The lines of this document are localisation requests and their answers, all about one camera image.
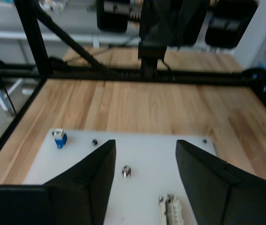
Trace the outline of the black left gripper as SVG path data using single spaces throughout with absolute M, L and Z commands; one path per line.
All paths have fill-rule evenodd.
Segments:
M 208 1 L 211 18 L 205 43 L 212 47 L 237 47 L 259 3 L 256 0 L 219 0 L 213 6 Z M 178 17 L 181 0 L 144 0 L 135 5 L 129 0 L 97 1 L 97 26 L 102 31 L 123 33 L 128 22 L 140 25 L 142 41 L 169 46 L 178 45 Z

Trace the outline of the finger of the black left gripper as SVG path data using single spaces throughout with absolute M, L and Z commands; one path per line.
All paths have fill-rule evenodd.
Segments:
M 178 19 L 179 46 L 192 46 L 196 43 L 207 11 L 207 0 L 183 1 Z

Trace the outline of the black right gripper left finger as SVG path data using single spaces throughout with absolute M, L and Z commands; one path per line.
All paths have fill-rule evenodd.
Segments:
M 108 140 L 41 185 L 0 185 L 0 225 L 102 225 L 116 163 Z

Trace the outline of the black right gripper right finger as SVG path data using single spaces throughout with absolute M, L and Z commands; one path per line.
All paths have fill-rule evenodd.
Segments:
M 184 140 L 176 160 L 199 225 L 266 225 L 266 180 Z

